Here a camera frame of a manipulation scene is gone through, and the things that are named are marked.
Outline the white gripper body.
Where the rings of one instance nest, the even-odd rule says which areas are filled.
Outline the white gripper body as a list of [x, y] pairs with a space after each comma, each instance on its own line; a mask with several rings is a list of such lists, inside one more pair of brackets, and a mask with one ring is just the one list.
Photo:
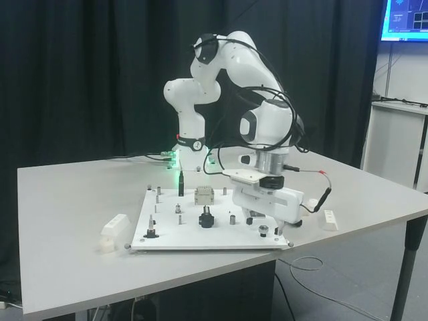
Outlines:
[[297, 223], [301, 220], [303, 196], [303, 192], [285, 187], [274, 190], [236, 186], [232, 199], [246, 218], [251, 217], [251, 213], [259, 213], [278, 222]]

